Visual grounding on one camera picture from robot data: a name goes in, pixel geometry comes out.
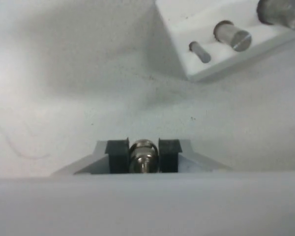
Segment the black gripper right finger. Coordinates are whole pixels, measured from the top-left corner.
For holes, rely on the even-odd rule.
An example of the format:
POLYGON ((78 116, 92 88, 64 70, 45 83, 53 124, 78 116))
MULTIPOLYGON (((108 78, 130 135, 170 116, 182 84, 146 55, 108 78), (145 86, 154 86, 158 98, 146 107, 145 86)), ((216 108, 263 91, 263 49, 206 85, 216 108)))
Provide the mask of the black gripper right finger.
POLYGON ((162 173, 229 172, 232 168, 195 152, 190 140, 158 141, 159 167, 162 173))

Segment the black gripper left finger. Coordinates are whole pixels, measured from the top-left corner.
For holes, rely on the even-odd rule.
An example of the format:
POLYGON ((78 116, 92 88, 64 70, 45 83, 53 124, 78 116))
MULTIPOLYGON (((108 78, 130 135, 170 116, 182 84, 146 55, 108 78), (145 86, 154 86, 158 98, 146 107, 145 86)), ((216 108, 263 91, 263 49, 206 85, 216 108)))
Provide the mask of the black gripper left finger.
POLYGON ((129 140, 98 141, 92 154, 77 162, 75 174, 129 173, 129 140))

